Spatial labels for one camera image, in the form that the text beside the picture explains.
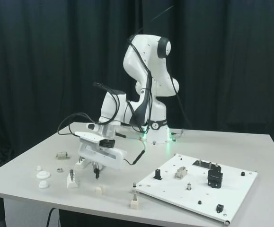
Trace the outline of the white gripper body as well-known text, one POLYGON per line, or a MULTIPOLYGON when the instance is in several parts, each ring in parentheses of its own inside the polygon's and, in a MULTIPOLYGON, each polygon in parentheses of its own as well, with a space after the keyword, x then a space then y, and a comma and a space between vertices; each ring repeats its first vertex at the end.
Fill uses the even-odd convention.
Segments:
POLYGON ((123 168, 124 159, 127 156, 125 150, 102 147, 99 143, 93 143, 82 139, 80 139, 78 154, 80 157, 116 170, 121 170, 123 168))

